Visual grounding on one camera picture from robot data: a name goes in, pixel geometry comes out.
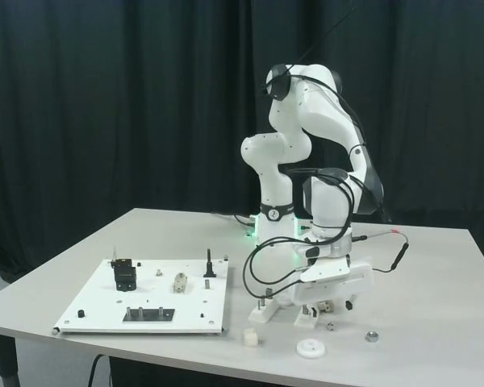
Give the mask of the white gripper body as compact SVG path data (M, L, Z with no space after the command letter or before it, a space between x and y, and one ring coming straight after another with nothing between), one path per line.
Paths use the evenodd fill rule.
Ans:
M293 286L293 304L302 306L317 302L342 300L369 291L373 286L370 260L317 260L298 275Z

